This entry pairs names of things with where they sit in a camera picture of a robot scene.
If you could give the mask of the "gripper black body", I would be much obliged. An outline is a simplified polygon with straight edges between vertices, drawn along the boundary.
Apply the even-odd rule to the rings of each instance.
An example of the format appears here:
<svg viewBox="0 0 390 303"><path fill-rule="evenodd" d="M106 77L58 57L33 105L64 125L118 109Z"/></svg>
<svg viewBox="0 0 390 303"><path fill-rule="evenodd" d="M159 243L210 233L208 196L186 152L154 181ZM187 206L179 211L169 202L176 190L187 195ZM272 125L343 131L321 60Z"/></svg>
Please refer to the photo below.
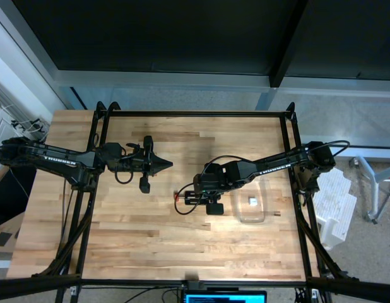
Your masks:
<svg viewBox="0 0 390 303"><path fill-rule="evenodd" d="M132 173L142 173L139 179L139 189L144 194L150 193L150 183L148 177L151 169L151 157L153 154L153 139L151 136L145 136L143 146L139 148L138 154L132 160Z"/></svg>
<svg viewBox="0 0 390 303"><path fill-rule="evenodd" d="M221 198L220 183L214 174L196 174L194 176L194 192L197 205L206 207L207 215L223 215L224 206Z"/></svg>

